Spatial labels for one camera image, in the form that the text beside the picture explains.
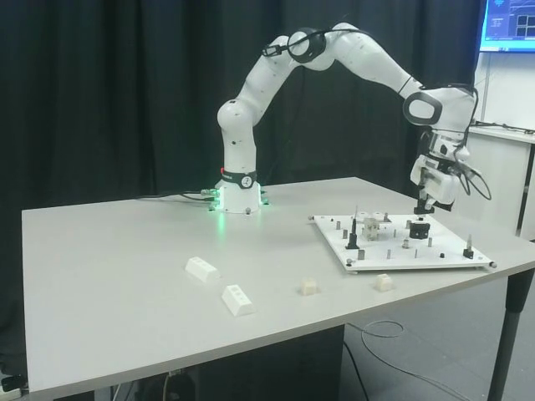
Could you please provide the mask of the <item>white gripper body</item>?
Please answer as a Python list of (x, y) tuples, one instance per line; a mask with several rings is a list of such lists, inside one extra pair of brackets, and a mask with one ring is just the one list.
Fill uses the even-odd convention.
[(440, 161), (420, 155), (410, 172), (417, 186), (418, 198), (414, 211), (434, 211), (434, 204), (451, 206), (456, 198), (456, 176), (438, 169)]

